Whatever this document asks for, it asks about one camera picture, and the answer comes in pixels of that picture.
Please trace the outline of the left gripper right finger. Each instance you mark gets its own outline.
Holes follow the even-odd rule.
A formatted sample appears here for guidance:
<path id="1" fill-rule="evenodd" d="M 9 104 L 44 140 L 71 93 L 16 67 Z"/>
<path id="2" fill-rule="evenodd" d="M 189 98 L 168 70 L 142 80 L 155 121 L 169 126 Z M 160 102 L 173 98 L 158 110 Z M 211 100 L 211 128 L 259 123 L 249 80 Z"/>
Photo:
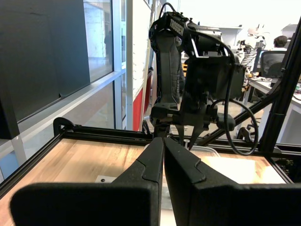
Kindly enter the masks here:
<path id="1" fill-rule="evenodd" d="M 238 184 L 165 138 L 165 176 L 179 226 L 298 226 L 300 184 Z"/>

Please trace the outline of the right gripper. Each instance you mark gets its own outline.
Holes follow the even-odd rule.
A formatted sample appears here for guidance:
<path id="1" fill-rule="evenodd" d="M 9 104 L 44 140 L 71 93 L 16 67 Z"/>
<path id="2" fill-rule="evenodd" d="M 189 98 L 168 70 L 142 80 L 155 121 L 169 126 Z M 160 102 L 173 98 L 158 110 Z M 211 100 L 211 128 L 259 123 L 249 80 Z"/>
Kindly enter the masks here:
<path id="1" fill-rule="evenodd" d="M 209 130 L 211 123 L 225 129 L 224 114 L 218 113 L 217 105 L 209 104 L 208 92 L 201 92 L 192 97 L 186 91 L 180 108 L 172 93 L 160 93 L 157 102 L 152 107 L 150 120 L 153 126 L 175 125 L 179 142 L 184 142 L 184 126 L 193 126 L 188 149 L 191 150 L 199 135 Z"/>

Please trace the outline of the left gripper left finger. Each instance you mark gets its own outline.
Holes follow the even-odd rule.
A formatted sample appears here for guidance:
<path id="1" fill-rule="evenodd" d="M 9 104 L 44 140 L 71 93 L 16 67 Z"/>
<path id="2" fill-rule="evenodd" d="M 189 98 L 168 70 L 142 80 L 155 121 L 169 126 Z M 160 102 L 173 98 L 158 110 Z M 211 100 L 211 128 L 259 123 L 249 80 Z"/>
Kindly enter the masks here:
<path id="1" fill-rule="evenodd" d="M 155 138 L 111 183 L 36 183 L 19 189 L 10 212 L 17 226 L 157 226 L 164 143 Z"/>

